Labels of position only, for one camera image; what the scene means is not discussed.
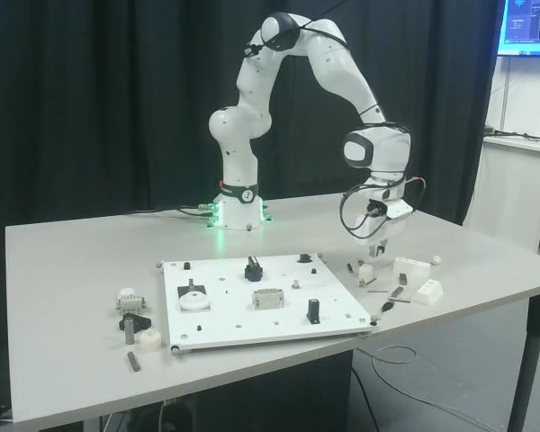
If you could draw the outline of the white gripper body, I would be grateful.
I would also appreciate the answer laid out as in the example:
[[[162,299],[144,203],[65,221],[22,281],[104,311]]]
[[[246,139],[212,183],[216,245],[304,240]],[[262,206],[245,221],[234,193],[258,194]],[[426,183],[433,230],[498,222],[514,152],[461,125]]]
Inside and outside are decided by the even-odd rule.
[[[399,234],[405,227],[406,219],[410,216],[410,208],[389,208],[374,215],[359,214],[354,223],[359,226],[354,231],[354,240],[362,246],[378,246],[391,237]]]

